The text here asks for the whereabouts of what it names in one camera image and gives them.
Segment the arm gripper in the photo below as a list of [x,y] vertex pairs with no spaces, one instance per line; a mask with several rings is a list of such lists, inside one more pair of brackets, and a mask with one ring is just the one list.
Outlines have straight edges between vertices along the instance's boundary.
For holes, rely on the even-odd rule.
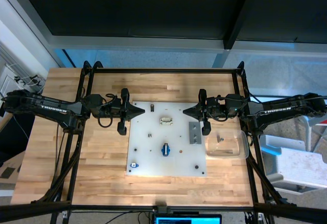
[[[212,112],[214,111],[217,105],[216,98],[215,97],[208,98],[205,89],[199,90],[198,98],[200,104],[199,121],[203,122],[202,135],[208,136],[211,132],[211,123],[209,121],[209,118],[213,119],[214,121],[217,121],[217,117],[214,117],[212,114]],[[192,117],[194,119],[198,119],[198,114],[193,113],[196,112],[197,110],[198,110],[198,104],[183,110],[183,114]]]
[[[125,136],[127,134],[127,127],[125,126],[125,122],[127,120],[127,112],[128,112],[128,105],[129,105],[129,98],[130,94],[127,88],[123,88],[121,90],[121,97],[119,98],[119,118],[120,121],[118,122],[117,126],[117,131],[121,136]],[[130,109],[132,111],[137,111],[133,112],[130,115],[130,119],[134,119],[137,116],[140,116],[145,113],[145,110],[138,107],[137,103],[133,103],[130,106]]]

